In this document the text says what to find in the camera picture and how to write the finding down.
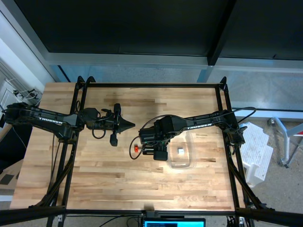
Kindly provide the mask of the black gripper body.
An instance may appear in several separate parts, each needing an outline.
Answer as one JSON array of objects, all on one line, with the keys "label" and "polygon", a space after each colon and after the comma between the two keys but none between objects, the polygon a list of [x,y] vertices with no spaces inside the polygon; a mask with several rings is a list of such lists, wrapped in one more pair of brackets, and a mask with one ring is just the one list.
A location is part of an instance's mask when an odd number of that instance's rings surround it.
[{"label": "black gripper body", "polygon": [[167,144],[160,142],[153,147],[153,159],[156,161],[168,160]]},{"label": "black gripper body", "polygon": [[101,109],[102,112],[105,112],[106,115],[101,117],[101,129],[105,132],[112,131],[110,135],[110,144],[111,146],[118,145],[117,134],[120,133],[120,117],[121,117],[121,105],[116,103],[114,105],[114,110],[111,111],[109,109]]}]

